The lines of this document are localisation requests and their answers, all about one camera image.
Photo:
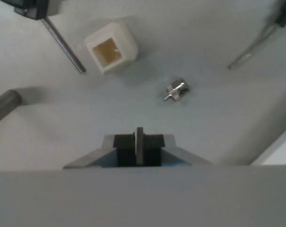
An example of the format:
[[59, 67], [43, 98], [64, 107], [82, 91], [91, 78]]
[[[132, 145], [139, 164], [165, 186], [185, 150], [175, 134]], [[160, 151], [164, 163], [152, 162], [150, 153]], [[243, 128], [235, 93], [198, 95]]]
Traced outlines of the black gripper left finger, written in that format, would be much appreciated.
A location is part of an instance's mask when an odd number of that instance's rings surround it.
[[130, 167], [136, 165], [135, 134], [105, 135], [100, 148], [66, 164], [64, 169]]

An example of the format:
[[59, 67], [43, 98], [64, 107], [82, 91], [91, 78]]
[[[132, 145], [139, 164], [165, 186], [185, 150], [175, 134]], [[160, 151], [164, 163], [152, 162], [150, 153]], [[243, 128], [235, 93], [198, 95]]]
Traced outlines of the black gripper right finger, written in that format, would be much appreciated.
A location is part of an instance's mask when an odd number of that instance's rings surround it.
[[177, 146], [172, 134], [144, 135], [144, 166], [192, 166], [212, 163]]

